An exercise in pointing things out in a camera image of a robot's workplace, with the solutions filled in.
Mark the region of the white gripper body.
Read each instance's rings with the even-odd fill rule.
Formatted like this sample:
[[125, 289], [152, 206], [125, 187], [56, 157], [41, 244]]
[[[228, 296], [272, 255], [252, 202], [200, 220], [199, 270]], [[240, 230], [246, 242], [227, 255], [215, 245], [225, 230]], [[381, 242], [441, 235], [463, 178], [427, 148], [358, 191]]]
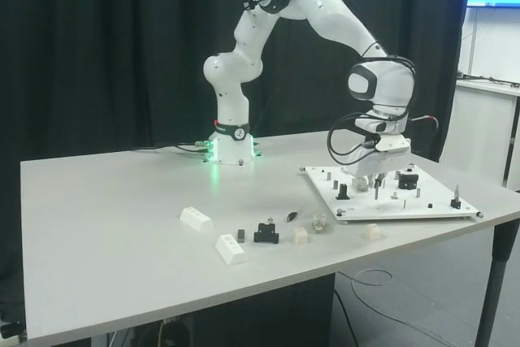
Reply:
[[342, 171], [354, 177], [377, 176], [406, 168], [410, 158], [411, 148], [379, 152], [376, 149], [360, 147], [346, 157]]

